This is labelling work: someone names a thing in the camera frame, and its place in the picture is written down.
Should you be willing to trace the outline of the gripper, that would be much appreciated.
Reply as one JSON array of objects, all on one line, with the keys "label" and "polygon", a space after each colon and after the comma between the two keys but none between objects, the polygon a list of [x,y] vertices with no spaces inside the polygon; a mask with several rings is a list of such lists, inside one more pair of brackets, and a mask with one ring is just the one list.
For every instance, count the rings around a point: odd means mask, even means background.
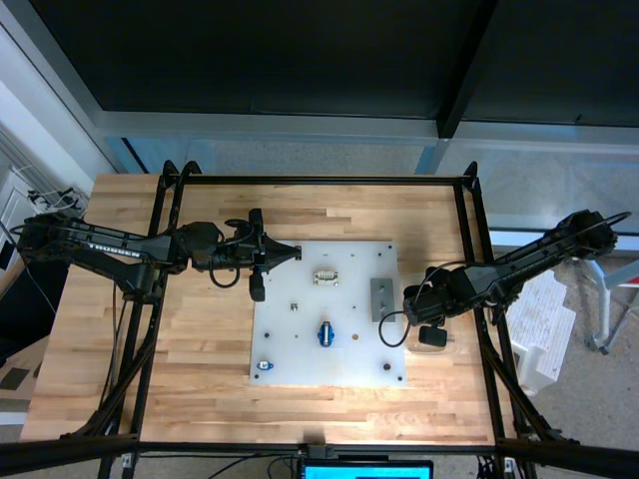
[{"label": "gripper", "polygon": [[263,273],[269,273],[286,261],[301,260],[302,248],[266,237],[261,209],[250,210],[246,220],[226,220],[225,225],[235,231],[229,239],[224,239],[220,244],[223,262],[219,265],[219,269],[233,271],[235,277],[227,284],[220,283],[219,287],[235,286],[240,279],[240,270],[246,268],[251,271],[249,278],[251,299],[255,302],[265,301],[266,288]]},{"label": "gripper", "polygon": [[442,306],[430,300],[421,300],[418,304],[420,344],[444,347],[447,343],[447,331],[445,325],[445,311]]}]

